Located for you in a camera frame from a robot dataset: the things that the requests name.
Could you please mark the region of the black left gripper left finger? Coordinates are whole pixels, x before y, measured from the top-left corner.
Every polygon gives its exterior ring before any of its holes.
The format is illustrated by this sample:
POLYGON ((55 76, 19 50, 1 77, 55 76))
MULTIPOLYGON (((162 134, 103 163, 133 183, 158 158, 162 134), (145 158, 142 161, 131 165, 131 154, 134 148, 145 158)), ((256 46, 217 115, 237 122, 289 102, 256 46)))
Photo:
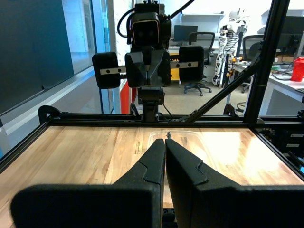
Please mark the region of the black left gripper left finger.
POLYGON ((19 191, 10 211, 18 228, 159 228, 165 144, 154 141, 115 183, 40 184, 19 191))

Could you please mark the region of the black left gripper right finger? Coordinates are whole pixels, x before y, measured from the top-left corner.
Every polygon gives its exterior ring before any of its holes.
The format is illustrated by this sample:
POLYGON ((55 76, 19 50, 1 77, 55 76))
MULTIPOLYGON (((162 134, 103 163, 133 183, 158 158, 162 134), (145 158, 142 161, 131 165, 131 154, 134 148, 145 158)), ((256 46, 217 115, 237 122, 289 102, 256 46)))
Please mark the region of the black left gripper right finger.
POLYGON ((243 186, 172 139, 166 172, 180 228, 301 228, 302 185, 243 186))

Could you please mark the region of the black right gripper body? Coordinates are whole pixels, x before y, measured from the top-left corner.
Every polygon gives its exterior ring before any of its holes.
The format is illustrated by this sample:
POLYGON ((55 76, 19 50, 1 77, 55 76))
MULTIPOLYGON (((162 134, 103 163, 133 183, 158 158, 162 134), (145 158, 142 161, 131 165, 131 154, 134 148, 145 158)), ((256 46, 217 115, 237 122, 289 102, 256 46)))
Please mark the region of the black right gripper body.
MULTIPOLYGON (((147 70, 147 80, 152 51, 153 50, 141 51, 147 70)), ((170 55, 170 61, 171 70, 179 70, 180 81, 200 81, 202 79, 204 70, 203 47, 182 46, 179 48, 178 55, 170 55)), ((115 52, 95 54, 92 57, 92 63, 97 86, 100 89, 117 88, 120 86, 122 79, 127 79, 125 65, 118 65, 118 59, 115 52)))

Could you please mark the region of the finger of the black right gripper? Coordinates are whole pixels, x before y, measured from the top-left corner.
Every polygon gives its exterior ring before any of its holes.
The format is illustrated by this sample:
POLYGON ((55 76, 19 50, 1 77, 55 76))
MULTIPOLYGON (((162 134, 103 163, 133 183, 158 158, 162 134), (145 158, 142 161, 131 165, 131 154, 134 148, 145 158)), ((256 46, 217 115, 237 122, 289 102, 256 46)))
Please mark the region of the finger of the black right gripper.
POLYGON ((148 85, 147 70, 142 52, 127 53, 125 55, 125 68, 129 87, 148 85))
POLYGON ((171 61, 167 50, 153 50, 148 71, 148 85, 167 86, 171 83, 171 61))

